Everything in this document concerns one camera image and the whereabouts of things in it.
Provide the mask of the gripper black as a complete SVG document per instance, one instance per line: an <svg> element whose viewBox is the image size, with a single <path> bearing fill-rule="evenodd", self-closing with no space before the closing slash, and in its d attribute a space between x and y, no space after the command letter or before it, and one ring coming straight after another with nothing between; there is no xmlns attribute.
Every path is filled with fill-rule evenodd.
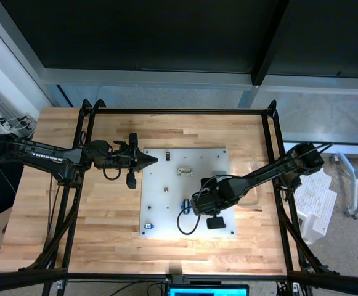
<svg viewBox="0 0 358 296"><path fill-rule="evenodd" d="M208 188L196 192L191 198L191 206L196 216L207 216L206 227L208 229L223 229L224 218L219 216L223 211L223 199L217 188Z"/></svg>
<svg viewBox="0 0 358 296"><path fill-rule="evenodd" d="M121 171L122 168L128 169L129 172L126 175L126 185L129 189L136 188L135 170L141 171L144 168L153 165L158 162L156 157L143 153L138 148L138 138L136 133L129 134L129 142L125 141L113 141L114 144L118 145L118 150L112 153L110 159L112 168L116 168Z"/></svg>

